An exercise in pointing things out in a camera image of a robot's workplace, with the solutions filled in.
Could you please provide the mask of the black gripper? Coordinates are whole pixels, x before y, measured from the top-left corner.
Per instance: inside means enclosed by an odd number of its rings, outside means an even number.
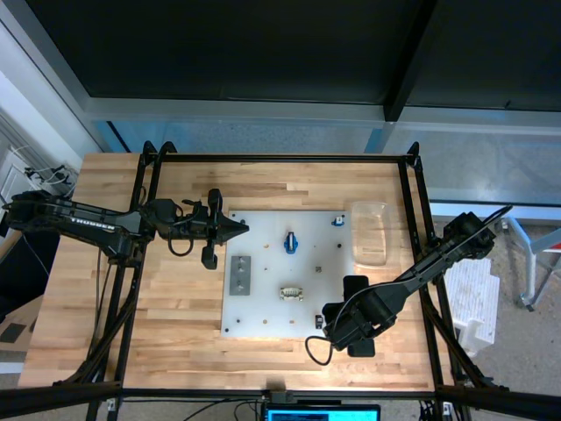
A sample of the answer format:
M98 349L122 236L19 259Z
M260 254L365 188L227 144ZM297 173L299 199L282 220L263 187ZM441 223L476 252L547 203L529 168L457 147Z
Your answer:
M225 243L239 235L249 232L249 226L222 214L223 197L219 189L211 189L207 197L207 205L201 201L193 205L190 219L190 238L204 240L201 262L206 269L217 268L215 244L219 226L219 242Z
M364 275L347 275L343 279L344 300L350 299L355 293L369 286L368 278ZM346 303L327 303L323 307L326 320L331 320L324 328L326 338L343 338L352 331L352 321L349 311L352 309ZM373 339L360 339L347 347L347 354L352 358L372 358L375 355Z

